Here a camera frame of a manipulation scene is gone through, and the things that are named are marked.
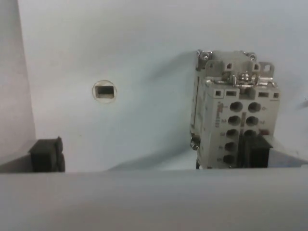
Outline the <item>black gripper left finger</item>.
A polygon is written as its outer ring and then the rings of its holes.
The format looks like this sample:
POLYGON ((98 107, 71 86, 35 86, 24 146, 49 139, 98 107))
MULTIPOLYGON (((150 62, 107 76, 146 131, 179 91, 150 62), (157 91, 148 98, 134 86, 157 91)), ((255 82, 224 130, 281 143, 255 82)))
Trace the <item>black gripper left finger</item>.
POLYGON ((63 140, 38 139, 26 142, 19 150, 0 158, 1 173, 65 172, 63 140))

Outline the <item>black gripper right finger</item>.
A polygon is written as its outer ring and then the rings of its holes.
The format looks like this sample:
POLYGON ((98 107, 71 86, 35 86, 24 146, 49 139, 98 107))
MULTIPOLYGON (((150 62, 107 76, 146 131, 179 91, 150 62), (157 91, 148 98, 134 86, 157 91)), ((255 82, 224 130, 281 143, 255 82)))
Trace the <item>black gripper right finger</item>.
POLYGON ((271 135, 243 137, 244 168, 307 167, 308 159, 295 150, 284 147, 271 135))

